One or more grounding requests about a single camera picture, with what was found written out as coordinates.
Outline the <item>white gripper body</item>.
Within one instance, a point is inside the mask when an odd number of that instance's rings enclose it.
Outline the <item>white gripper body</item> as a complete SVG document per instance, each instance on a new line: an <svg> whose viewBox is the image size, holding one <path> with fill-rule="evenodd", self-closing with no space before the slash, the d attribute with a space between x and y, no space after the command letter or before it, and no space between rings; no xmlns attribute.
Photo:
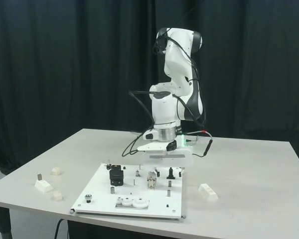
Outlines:
<svg viewBox="0 0 299 239"><path fill-rule="evenodd" d="M187 167L192 164L192 150L188 148L144 153L144 165L152 165L153 167Z"/></svg>

